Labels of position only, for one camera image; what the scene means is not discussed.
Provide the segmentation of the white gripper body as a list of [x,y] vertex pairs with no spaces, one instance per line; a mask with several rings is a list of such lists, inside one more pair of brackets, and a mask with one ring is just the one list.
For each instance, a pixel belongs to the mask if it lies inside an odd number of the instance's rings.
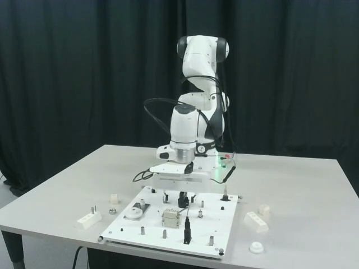
[[151,186],[164,191],[207,193],[210,189],[209,183],[209,172],[194,171],[190,174],[156,174]]

